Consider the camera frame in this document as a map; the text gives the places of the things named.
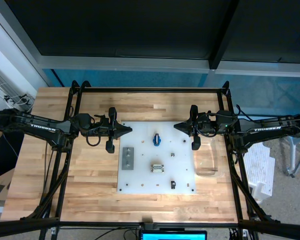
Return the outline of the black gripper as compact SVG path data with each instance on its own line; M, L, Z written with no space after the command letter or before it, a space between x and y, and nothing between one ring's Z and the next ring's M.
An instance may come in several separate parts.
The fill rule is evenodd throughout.
M205 112L199 113L196 105L192 105L190 108L190 118L186 121L176 123L174 128L187 136L193 137L191 144L193 151L197 151L201 147L200 135L207 138L213 136L213 127L209 115Z
M104 117L102 119L102 124L98 129L98 135L100 137L108 138L108 140L105 143L105 150L108 153L115 152L115 146L113 144L113 140L115 138L115 130L117 139L133 131L131 127L126 126L124 124L120 124L117 121L117 111L114 107L110 107L108 110L108 118Z

